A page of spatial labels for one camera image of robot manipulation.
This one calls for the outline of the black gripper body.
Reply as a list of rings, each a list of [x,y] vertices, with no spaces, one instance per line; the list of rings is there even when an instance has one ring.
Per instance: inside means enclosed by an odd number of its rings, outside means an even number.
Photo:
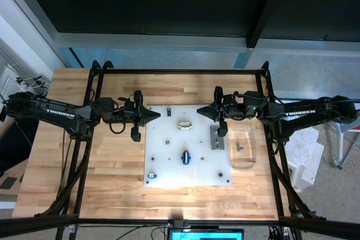
[[[142,93],[140,90],[134,92],[134,101],[129,103],[125,109],[124,117],[126,123],[133,123],[134,126],[130,131],[130,137],[134,142],[141,141],[140,120],[141,120]]]
[[[220,86],[215,87],[214,91],[215,101],[215,120],[219,122],[218,136],[225,137],[228,132],[228,126],[225,122],[225,118],[230,118],[230,112],[233,111],[233,98],[230,94],[224,95],[223,88]]]

